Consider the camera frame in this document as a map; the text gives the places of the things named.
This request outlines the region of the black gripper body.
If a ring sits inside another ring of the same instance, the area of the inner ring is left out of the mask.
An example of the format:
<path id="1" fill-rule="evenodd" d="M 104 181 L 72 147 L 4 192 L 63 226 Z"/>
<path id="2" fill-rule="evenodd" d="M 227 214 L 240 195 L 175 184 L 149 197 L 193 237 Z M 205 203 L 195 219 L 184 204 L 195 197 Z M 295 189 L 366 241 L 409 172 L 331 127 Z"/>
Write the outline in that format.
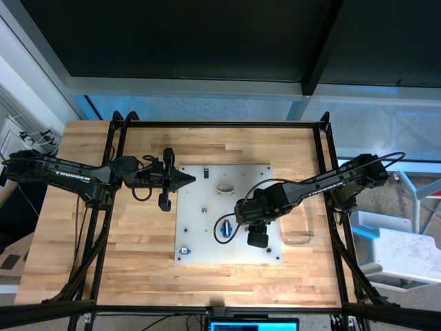
<path id="1" fill-rule="evenodd" d="M 267 226 L 264 223 L 248 226 L 247 245 L 256 248 L 268 247 Z"/>
<path id="2" fill-rule="evenodd" d="M 173 149 L 164 149 L 162 161 L 152 155 L 145 155 L 143 158 L 151 161 L 151 164 L 136 171 L 132 184 L 133 197 L 137 201 L 147 201 L 152 196 L 153 189 L 159 188 L 162 193 L 158 196 L 158 206 L 162 211 L 170 211 L 172 202 L 169 199 L 169 193 L 176 190 L 175 154 Z M 138 197 L 136 195 L 137 188 L 147 188 L 149 190 L 148 196 L 145 198 Z"/>

